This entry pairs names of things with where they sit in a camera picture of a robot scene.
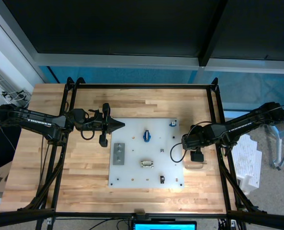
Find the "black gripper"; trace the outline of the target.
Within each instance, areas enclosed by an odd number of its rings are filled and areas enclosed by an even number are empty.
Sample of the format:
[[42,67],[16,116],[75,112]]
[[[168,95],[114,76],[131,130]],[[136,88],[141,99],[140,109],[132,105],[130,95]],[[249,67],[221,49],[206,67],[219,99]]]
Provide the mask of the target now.
[[101,131],[102,134],[99,136],[99,144],[101,147],[108,146],[108,140],[106,138],[107,134],[110,134],[120,128],[123,128],[125,124],[121,121],[115,120],[110,117],[110,106],[109,103],[104,103],[102,107],[102,112],[98,110],[95,111],[95,116],[93,122],[91,123],[92,127],[92,136],[94,138],[96,131]]
[[204,162],[204,155],[200,150],[190,152],[190,160],[192,162]]

